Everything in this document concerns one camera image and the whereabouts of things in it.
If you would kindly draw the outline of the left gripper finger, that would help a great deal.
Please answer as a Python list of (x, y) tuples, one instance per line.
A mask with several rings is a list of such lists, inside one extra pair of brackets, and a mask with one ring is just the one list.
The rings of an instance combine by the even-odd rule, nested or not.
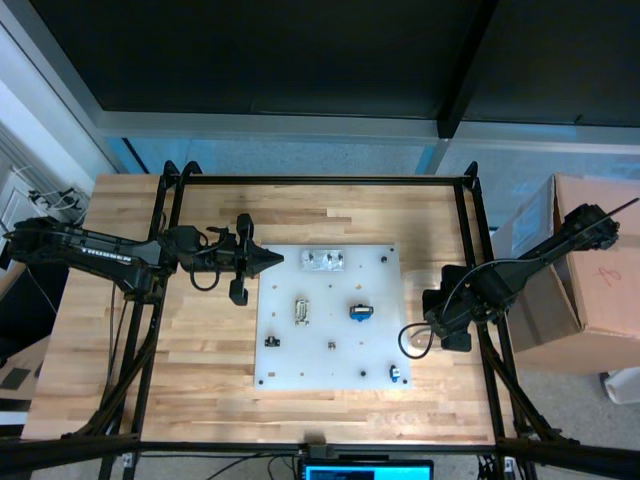
[(279, 265), (284, 261), (283, 258), (276, 259), (258, 259), (248, 264), (248, 275), (255, 277), (266, 269)]
[(248, 255), (252, 260), (283, 260), (284, 256), (271, 250), (262, 248), (251, 242), (248, 245)]

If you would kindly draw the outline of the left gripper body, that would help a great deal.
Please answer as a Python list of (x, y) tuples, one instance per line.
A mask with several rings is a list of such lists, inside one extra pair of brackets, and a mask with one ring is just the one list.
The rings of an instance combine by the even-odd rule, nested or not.
[(234, 273), (229, 285), (229, 297), (236, 306), (248, 304), (248, 290), (245, 278), (253, 278), (256, 270), (256, 245), (253, 241), (254, 223), (249, 214), (240, 214), (236, 221), (236, 233), (228, 228), (216, 228), (215, 265), (218, 273)]

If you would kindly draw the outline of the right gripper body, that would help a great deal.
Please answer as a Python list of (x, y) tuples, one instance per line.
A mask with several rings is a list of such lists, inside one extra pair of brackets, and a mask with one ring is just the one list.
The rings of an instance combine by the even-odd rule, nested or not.
[(422, 293), (424, 321), (441, 341), (470, 341), (470, 308), (473, 293), (463, 285), (453, 295), (441, 289), (427, 289)]

